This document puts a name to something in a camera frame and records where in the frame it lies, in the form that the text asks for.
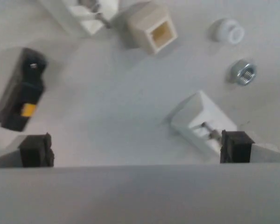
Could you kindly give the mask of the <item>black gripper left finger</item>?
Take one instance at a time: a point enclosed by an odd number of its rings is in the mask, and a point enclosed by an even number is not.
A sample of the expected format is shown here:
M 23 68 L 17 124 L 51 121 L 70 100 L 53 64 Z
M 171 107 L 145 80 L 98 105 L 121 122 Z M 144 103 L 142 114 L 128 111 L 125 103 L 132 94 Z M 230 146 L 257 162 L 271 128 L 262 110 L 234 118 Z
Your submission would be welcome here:
M 51 147 L 49 133 L 19 135 L 0 149 L 0 168 L 52 168 L 55 154 Z

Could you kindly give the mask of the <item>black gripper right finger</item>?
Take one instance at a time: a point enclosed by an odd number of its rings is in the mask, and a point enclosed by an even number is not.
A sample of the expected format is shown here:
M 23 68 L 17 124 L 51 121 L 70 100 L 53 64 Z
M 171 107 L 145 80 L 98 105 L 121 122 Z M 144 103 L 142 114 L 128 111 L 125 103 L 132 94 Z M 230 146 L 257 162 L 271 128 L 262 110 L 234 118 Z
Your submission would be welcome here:
M 220 163 L 280 163 L 280 147 L 256 143 L 244 131 L 222 131 Z

